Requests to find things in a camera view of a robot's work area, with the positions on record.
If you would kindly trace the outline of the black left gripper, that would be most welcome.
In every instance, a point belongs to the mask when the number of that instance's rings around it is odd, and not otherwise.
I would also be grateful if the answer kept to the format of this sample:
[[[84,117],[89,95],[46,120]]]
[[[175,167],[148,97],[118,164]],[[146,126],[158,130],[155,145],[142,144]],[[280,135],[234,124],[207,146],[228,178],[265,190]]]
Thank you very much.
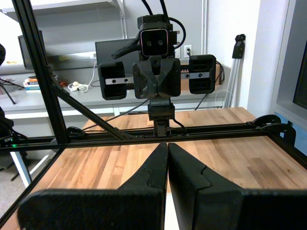
[[[210,94],[215,90],[216,58],[197,55],[182,65],[175,57],[151,56],[132,65],[130,75],[125,74],[121,61],[105,62],[98,66],[102,97],[121,100],[127,96],[128,84],[133,84],[138,99],[165,99],[181,94],[181,81],[188,80],[192,94]]]

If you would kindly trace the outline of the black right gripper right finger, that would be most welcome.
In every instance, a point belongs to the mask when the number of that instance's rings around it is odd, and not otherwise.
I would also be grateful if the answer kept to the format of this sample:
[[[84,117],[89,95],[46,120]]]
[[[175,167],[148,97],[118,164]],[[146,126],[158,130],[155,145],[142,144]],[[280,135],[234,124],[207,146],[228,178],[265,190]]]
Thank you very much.
[[[182,230],[304,230],[305,190],[245,189],[170,143],[169,182]]]

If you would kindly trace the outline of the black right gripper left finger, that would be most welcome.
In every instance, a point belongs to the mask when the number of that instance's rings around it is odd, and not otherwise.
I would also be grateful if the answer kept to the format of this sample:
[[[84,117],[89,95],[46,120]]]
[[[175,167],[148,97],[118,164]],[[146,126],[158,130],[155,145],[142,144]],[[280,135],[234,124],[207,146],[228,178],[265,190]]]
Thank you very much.
[[[17,211],[24,230],[162,230],[168,146],[159,144],[118,189],[46,189]]]

